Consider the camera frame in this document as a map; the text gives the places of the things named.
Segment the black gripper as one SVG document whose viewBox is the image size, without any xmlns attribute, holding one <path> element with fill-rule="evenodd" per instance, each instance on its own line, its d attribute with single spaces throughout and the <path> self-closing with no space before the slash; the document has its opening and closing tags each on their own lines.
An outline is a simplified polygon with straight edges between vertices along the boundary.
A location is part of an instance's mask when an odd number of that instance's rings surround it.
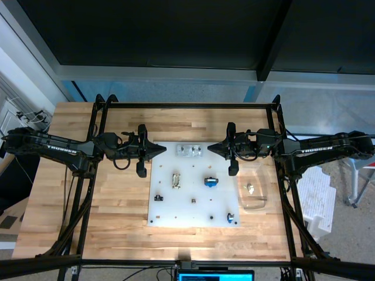
<svg viewBox="0 0 375 281">
<path fill-rule="evenodd" d="M 136 173 L 139 177 L 146 177 L 147 170 L 145 168 L 145 160 L 150 161 L 157 155 L 166 152 L 166 147 L 146 140 L 148 133 L 144 124 L 138 126 L 137 135 L 129 133 L 128 136 L 128 141 L 122 147 L 122 154 L 128 160 L 128 166 L 132 159 L 137 159 Z"/>
<path fill-rule="evenodd" d="M 218 143 L 207 147 L 208 151 L 213 152 L 225 160 L 230 160 L 229 176 L 236 176 L 239 172 L 239 163 L 237 159 L 245 162 L 255 161 L 255 148 L 245 132 L 236 132 L 236 125 L 229 122 L 227 125 L 227 137 Z"/>
</svg>

